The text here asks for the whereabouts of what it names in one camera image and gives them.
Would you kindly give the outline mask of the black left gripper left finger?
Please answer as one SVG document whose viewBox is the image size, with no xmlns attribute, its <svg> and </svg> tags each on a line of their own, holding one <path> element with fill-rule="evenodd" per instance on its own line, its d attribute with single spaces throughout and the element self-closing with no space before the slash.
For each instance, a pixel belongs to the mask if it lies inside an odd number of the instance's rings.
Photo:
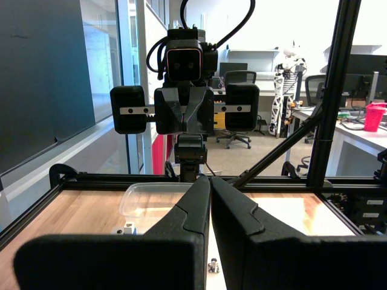
<svg viewBox="0 0 387 290">
<path fill-rule="evenodd" d="M 21 289 L 204 289 L 210 182 L 198 178 L 141 235 L 54 234 L 32 239 L 13 260 Z"/>
</svg>

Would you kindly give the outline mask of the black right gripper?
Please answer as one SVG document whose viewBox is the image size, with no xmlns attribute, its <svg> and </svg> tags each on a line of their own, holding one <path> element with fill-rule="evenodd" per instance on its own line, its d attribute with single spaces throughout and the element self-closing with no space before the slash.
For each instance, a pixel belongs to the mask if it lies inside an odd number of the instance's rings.
<svg viewBox="0 0 387 290">
<path fill-rule="evenodd" d="M 154 102 L 146 105 L 141 86 L 118 86 L 110 92 L 115 131 L 140 134 L 148 123 L 157 133 L 210 134 L 215 113 L 224 114 L 225 128 L 233 132 L 253 131 L 258 119 L 259 88 L 254 84 L 230 84 L 224 96 L 210 87 L 158 88 Z"/>
</svg>

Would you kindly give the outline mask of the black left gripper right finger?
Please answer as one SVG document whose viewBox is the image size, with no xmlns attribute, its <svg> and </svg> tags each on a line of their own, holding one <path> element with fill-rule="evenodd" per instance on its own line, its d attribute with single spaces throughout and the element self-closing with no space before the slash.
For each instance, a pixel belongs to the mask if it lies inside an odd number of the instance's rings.
<svg viewBox="0 0 387 290">
<path fill-rule="evenodd" d="M 386 288 L 384 236 L 306 236 L 219 177 L 211 207 L 228 289 Z"/>
</svg>

